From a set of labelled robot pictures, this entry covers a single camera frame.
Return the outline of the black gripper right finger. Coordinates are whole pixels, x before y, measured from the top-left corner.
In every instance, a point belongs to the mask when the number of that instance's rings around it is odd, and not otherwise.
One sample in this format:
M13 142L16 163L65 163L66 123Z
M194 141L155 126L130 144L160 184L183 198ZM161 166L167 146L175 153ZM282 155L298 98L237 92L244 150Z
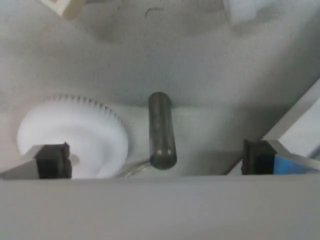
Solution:
M292 153L278 140L243 141L243 175L299 175L319 172L319 160Z

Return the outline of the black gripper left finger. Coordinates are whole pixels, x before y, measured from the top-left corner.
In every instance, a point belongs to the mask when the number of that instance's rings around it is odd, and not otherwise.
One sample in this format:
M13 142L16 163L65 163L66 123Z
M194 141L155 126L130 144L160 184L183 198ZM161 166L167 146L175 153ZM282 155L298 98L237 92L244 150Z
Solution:
M0 171L2 180L71 179L70 146L45 144L32 146L15 165Z

